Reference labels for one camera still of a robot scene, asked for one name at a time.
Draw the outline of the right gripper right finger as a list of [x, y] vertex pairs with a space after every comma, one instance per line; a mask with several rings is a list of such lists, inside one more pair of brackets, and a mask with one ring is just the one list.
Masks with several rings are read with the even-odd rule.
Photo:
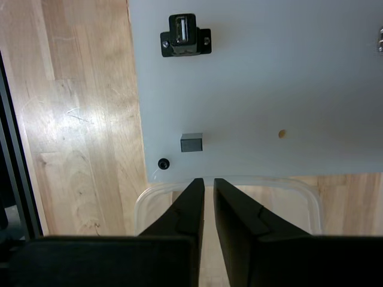
[[224, 179], [214, 204], [231, 286], [382, 286], [382, 237], [311, 235]]

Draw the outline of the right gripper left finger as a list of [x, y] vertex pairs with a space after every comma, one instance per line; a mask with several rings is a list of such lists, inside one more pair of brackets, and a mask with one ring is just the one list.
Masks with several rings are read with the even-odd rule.
[[135, 237], [50, 236], [11, 259], [14, 286], [197, 286], [205, 186], [193, 180]]

